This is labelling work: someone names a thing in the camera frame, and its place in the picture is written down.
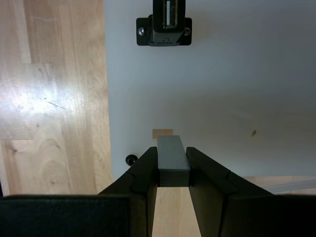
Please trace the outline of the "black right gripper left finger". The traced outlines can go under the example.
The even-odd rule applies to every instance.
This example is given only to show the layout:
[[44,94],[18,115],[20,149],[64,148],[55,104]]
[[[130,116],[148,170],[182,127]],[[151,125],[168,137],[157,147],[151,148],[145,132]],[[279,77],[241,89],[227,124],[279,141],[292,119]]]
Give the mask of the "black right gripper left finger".
[[148,148],[116,181],[101,191],[108,201],[108,237],[151,237],[158,185],[158,150]]

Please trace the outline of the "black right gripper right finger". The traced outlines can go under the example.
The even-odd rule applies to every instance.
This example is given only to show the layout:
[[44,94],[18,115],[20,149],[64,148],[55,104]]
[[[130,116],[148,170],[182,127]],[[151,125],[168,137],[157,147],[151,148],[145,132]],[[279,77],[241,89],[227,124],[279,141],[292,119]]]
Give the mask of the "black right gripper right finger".
[[186,149],[191,166],[190,195],[203,237],[267,237],[268,198],[273,194],[236,175],[194,147]]

